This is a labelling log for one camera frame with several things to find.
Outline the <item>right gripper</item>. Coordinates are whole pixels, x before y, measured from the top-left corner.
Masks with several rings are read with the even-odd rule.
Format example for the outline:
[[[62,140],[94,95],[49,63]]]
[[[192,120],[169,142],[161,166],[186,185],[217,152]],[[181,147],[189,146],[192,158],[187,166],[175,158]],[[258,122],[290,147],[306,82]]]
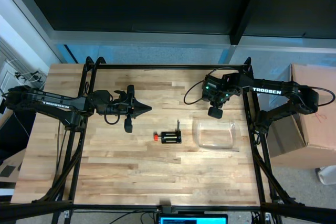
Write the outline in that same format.
[[[208,74],[202,84],[202,100],[215,108],[222,108],[233,95],[240,96],[242,91],[236,82],[237,76],[238,73],[231,73],[217,78]]]

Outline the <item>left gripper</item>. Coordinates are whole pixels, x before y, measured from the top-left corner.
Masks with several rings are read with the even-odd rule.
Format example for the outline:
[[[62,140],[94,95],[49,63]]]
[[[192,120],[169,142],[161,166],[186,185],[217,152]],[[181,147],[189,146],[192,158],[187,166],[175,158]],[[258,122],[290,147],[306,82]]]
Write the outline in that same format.
[[[125,115],[127,119],[131,119],[133,114],[137,118],[141,114],[152,110],[151,106],[145,105],[135,98],[134,85],[132,84],[127,86],[127,91],[115,90],[114,93],[118,94],[119,97],[111,102],[109,106],[110,115]]]

